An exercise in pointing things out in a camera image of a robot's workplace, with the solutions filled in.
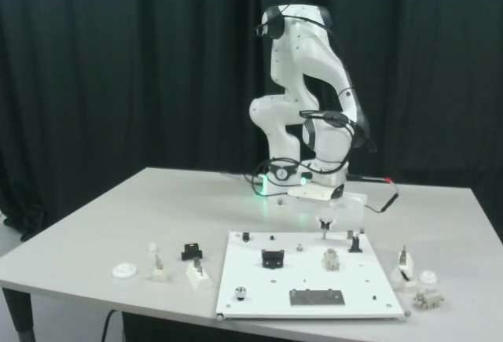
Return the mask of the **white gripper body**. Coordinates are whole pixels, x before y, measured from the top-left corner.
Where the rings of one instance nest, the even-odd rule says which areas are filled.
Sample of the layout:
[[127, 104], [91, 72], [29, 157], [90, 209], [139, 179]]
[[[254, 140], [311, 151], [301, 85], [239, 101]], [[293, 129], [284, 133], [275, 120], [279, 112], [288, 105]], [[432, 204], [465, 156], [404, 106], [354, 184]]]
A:
[[293, 197], [292, 206], [319, 221], [362, 221], [367, 200], [363, 193], [345, 193], [335, 200]]

